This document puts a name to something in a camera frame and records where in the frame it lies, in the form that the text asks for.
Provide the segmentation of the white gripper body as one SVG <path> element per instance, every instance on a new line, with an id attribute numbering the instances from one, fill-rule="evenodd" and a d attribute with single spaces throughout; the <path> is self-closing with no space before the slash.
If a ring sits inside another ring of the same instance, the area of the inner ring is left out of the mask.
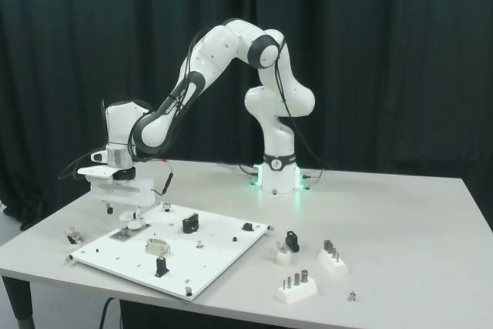
<path id="1" fill-rule="evenodd" d="M 91 180 L 90 193 L 96 199 L 130 206 L 152 206 L 155 203 L 153 180 Z"/>

